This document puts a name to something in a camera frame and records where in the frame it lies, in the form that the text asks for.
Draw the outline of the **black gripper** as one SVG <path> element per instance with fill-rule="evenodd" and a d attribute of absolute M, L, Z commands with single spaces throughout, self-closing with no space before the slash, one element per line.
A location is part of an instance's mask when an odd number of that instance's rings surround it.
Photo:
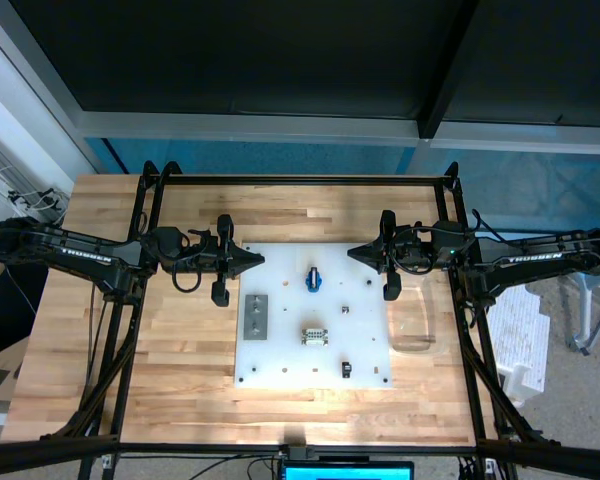
<path fill-rule="evenodd" d="M 232 276 L 237 277 L 263 264 L 265 259 L 257 252 L 241 248 L 236 243 L 232 244 L 234 224 L 228 214 L 218 217 L 216 231 L 216 235 L 212 235 L 210 230 L 200 234 L 199 252 L 195 262 L 200 273 L 216 274 L 216 280 L 211 285 L 213 303 L 216 306 L 228 306 L 230 295 L 226 289 L 226 280 L 229 277 L 229 262 L 235 259 L 232 262 Z"/>
<path fill-rule="evenodd" d="M 398 226 L 393 211 L 384 210 L 380 221 L 381 237 L 364 245 L 350 248 L 348 256 L 376 272 L 386 275 L 383 287 L 385 301 L 395 301 L 401 294 L 400 273 L 425 273 L 425 253 L 417 230 L 409 225 Z"/>

